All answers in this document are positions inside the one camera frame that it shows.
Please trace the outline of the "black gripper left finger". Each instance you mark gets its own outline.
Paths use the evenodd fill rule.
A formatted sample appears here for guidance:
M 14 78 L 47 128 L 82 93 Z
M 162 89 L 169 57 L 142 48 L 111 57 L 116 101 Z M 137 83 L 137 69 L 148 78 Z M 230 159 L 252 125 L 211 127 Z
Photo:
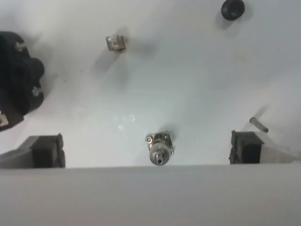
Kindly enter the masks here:
M 29 136 L 17 149 L 0 155 L 1 168 L 65 168 L 63 136 Z

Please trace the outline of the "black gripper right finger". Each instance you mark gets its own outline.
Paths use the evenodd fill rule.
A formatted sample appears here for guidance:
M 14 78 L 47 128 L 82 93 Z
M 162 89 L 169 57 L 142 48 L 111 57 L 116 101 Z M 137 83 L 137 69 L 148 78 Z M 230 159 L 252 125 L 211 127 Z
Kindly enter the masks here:
M 301 153 L 277 144 L 263 132 L 233 130 L 229 161 L 230 164 L 300 163 Z

